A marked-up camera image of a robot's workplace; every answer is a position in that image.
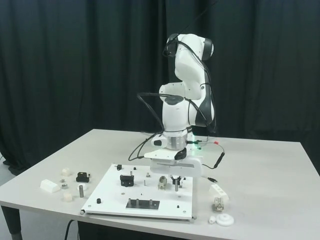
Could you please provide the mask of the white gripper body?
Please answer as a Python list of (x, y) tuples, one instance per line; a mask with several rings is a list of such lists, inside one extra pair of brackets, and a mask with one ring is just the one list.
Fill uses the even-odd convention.
[(198, 178), (203, 175), (202, 156), (187, 156), (181, 160), (152, 159), (150, 170), (156, 174)]

